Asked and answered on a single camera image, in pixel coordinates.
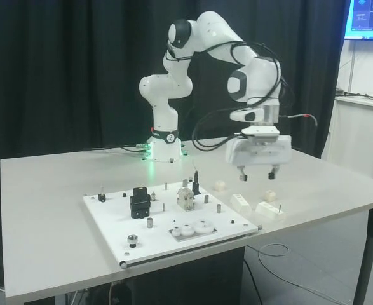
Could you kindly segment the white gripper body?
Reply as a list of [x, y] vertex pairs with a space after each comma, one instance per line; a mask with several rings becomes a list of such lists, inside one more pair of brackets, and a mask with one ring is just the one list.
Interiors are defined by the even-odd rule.
[[233, 166], [282, 165], [292, 157], [292, 138], [279, 136], [276, 142], [253, 142], [237, 138], [226, 144], [226, 161]]

